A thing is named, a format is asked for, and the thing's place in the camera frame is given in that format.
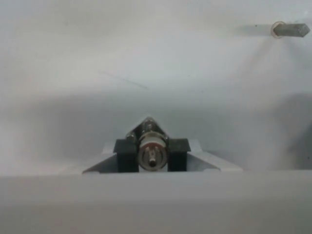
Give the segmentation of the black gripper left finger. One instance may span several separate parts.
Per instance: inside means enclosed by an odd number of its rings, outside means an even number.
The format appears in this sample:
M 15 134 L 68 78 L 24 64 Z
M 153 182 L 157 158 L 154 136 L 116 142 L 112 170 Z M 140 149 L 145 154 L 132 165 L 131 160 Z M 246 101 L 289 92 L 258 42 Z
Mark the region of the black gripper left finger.
M 138 173 L 137 145 L 126 139 L 106 142 L 100 155 L 89 159 L 82 173 Z

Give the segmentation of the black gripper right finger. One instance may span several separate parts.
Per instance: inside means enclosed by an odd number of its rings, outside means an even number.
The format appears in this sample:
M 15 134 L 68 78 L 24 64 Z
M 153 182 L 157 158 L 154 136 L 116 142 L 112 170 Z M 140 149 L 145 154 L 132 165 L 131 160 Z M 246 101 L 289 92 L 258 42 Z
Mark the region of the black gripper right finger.
M 218 158 L 203 151 L 198 140 L 169 138 L 167 143 L 169 172 L 220 170 Z

